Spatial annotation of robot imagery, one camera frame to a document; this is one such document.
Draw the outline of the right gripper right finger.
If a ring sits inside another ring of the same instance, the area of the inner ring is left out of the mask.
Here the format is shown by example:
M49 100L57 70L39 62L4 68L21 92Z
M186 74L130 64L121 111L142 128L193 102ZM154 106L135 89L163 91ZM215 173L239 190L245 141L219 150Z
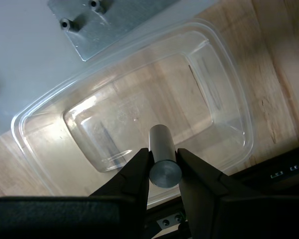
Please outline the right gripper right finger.
M184 148L178 149L182 170L179 183L189 228L194 239L211 239L217 201L228 190L219 182L221 171Z

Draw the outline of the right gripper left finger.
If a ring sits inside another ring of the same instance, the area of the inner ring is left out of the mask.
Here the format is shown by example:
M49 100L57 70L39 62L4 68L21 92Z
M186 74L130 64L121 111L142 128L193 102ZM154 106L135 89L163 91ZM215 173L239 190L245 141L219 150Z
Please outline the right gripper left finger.
M153 164L154 159L149 149L140 149L112 179L91 196L127 201L145 212L149 194L149 171Z

